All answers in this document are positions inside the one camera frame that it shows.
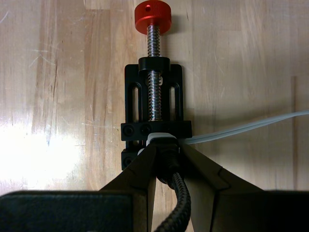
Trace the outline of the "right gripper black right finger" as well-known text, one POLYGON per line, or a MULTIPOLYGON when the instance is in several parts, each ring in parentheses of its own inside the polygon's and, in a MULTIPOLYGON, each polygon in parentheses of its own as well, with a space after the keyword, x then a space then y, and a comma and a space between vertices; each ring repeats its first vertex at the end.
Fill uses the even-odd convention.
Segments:
POLYGON ((307 191, 263 190, 188 145, 184 181, 196 232, 307 232, 307 191))

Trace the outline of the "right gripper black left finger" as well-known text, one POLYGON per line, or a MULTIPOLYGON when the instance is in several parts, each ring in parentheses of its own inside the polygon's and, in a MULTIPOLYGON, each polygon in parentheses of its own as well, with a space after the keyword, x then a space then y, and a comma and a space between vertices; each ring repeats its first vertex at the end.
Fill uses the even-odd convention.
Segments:
POLYGON ((156 148, 98 191, 15 191, 0 198, 3 232, 149 232, 156 148))

